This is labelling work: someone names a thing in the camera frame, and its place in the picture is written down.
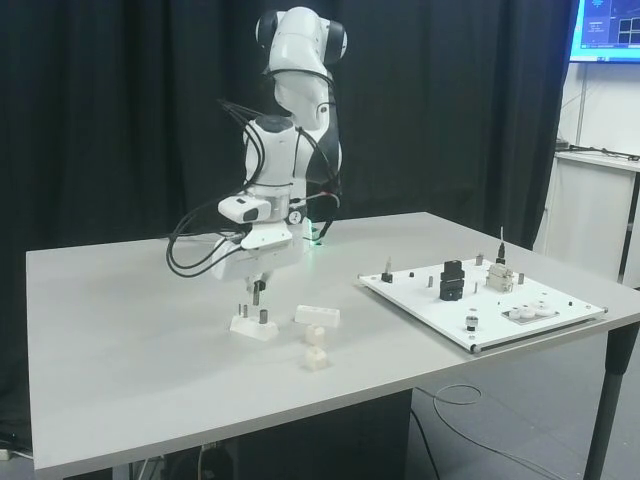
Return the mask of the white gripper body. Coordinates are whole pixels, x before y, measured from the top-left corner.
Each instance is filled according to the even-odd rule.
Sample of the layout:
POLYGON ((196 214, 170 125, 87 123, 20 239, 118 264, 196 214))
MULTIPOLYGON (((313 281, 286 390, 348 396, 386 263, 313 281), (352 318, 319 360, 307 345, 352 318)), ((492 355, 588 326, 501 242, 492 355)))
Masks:
POLYGON ((296 264, 304 254, 304 244, 294 238, 287 245, 267 250, 244 250, 237 239, 219 240, 211 258, 217 280, 234 281, 260 276, 296 264))

